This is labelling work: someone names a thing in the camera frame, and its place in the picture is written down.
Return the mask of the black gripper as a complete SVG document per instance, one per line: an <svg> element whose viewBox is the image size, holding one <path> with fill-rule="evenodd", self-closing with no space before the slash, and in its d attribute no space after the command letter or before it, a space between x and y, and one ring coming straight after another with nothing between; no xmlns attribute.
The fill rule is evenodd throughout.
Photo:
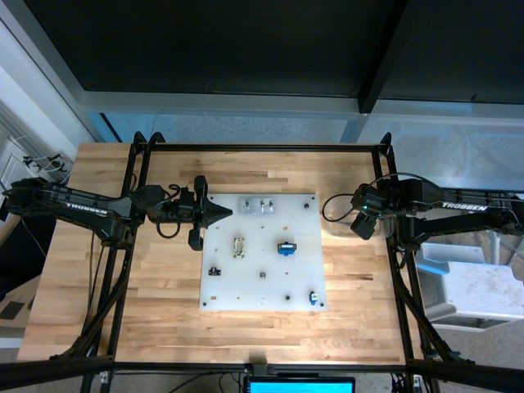
<svg viewBox="0 0 524 393"><path fill-rule="evenodd" d="M363 183L355 191L351 205L358 212L350 226L351 230L360 238L369 240L375 232L377 221L386 212L386 194L373 185Z"/></svg>
<svg viewBox="0 0 524 393"><path fill-rule="evenodd" d="M207 197L207 192L206 178L198 175L194 179L193 191L183 187L179 194L179 223L192 225L188 233L188 245L193 251L203 249L201 228L204 226L205 212L209 213L206 215L206 228L233 215L231 209L217 205L213 197Z"/></svg>

